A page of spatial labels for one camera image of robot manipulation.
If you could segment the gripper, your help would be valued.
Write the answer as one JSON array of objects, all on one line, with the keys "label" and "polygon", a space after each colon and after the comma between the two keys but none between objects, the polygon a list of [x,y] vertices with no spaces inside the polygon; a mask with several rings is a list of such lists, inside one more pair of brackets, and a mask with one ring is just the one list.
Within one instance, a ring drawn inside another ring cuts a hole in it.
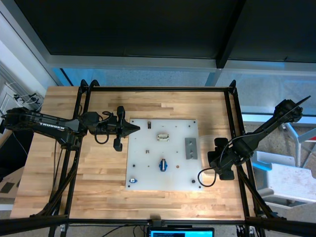
[{"label": "gripper", "polygon": [[116,136],[114,139],[113,148],[117,152],[122,151],[121,138],[124,138],[139,130],[139,126],[129,123],[125,120],[125,109],[123,106],[118,106],[117,115],[110,118],[110,121],[108,122],[108,134]]},{"label": "gripper", "polygon": [[228,139],[216,138],[214,144],[215,150],[207,153],[209,166],[214,168],[220,180],[234,180],[232,156],[229,155],[230,151],[227,146]]}]

